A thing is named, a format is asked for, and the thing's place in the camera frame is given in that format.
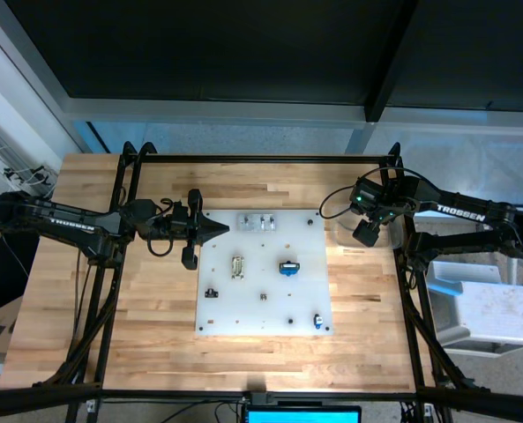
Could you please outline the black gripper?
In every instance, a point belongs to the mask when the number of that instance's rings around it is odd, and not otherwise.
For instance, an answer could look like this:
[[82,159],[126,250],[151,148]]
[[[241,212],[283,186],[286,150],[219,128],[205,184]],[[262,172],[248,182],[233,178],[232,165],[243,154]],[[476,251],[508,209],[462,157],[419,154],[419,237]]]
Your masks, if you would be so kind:
[[[199,217],[202,212],[203,197],[198,189],[191,189],[187,197],[187,205],[175,202],[172,213],[169,216],[168,240],[171,245],[175,241],[185,241],[186,246],[182,250],[182,264],[186,270],[198,268],[198,257],[195,247],[198,244]],[[216,220],[212,220],[210,213],[202,214],[202,227],[209,228],[203,234],[203,243],[229,232],[229,226]]]
[[366,178],[355,183],[351,193],[351,212],[362,216],[353,232],[353,237],[365,247],[373,247],[378,239],[381,226],[393,220],[393,212],[385,205],[384,187]]

